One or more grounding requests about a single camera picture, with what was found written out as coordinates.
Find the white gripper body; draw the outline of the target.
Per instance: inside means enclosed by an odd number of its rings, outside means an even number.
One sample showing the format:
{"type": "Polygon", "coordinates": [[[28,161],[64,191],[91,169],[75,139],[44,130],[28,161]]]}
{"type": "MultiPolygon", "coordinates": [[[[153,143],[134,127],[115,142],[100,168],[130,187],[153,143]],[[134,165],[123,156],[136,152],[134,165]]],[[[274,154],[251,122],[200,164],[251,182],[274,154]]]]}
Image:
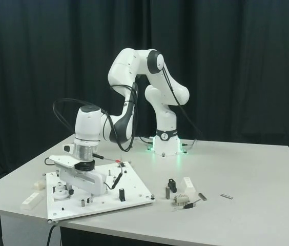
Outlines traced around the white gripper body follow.
{"type": "Polygon", "coordinates": [[[77,169],[59,169],[62,181],[78,187],[91,194],[103,194],[106,191],[106,175],[97,171],[80,171],[77,169]]]}

